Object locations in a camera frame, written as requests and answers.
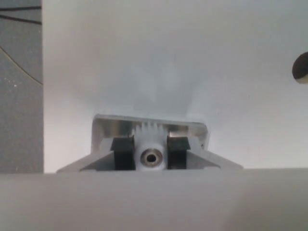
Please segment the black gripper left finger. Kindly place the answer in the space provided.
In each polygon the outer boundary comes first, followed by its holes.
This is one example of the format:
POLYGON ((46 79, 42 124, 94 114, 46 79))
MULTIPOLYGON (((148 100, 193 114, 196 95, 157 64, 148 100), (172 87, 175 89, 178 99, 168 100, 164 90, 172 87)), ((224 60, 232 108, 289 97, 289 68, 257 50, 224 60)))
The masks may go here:
POLYGON ((135 170, 134 152, 133 137, 107 138, 102 140, 98 150, 57 171, 131 171, 135 170))

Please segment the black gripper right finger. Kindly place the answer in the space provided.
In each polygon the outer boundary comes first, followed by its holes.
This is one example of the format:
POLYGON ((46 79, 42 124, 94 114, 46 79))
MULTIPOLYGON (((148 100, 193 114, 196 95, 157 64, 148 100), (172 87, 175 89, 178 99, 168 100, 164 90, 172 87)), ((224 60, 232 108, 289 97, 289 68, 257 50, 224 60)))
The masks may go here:
POLYGON ((167 169, 205 169, 242 170, 243 166, 202 146, 196 136, 167 138, 167 169))

